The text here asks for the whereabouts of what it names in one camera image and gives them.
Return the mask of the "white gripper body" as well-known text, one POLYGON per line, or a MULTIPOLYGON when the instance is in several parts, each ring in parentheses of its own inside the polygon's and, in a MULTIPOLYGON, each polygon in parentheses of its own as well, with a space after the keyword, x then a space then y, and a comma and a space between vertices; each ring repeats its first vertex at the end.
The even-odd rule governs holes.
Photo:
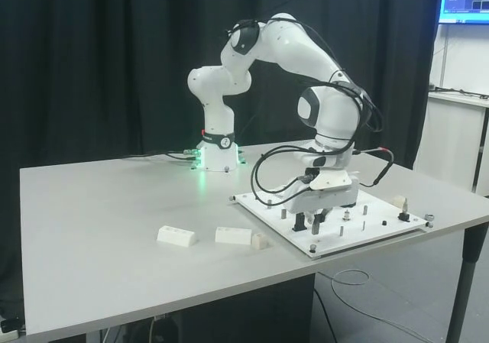
POLYGON ((300 186, 292 191, 288 201, 290 213, 316 212, 320 209, 331 209, 346 205, 354 205, 358 198, 358 184, 340 186, 339 188, 312 190, 308 186, 300 186))

